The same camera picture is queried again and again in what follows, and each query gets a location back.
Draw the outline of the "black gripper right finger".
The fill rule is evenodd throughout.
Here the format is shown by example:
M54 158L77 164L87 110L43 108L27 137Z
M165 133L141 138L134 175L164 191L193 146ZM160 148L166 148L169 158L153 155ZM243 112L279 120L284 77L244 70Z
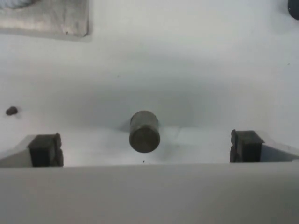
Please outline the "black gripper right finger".
M231 132L231 163L292 162L299 160L297 148L278 143L264 132Z

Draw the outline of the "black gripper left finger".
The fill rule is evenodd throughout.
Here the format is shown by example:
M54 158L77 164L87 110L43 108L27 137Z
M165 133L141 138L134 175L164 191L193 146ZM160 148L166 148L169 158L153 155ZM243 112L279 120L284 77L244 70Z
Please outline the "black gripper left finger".
M28 135L14 148L0 153L2 168L63 167L62 141L58 133Z

